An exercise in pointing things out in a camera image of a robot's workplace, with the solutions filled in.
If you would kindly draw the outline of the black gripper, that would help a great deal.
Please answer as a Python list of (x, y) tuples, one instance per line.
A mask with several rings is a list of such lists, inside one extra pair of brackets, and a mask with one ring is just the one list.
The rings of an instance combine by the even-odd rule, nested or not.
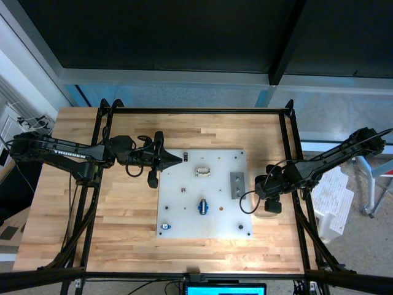
[[(157, 172), (182, 163), (182, 157), (169, 153), (164, 147), (163, 132), (155, 132), (154, 139), (146, 135), (139, 135), (138, 139), (144, 144), (136, 152), (135, 164), (142, 169), (151, 168), (148, 173), (147, 183), (150, 188), (158, 187)], [(161, 158), (169, 161), (161, 163)]]
[(259, 175), (255, 177), (255, 192), (260, 200), (264, 200), (264, 210), (268, 213), (280, 214), (282, 203), (280, 195), (284, 193), (286, 182), (280, 175)]

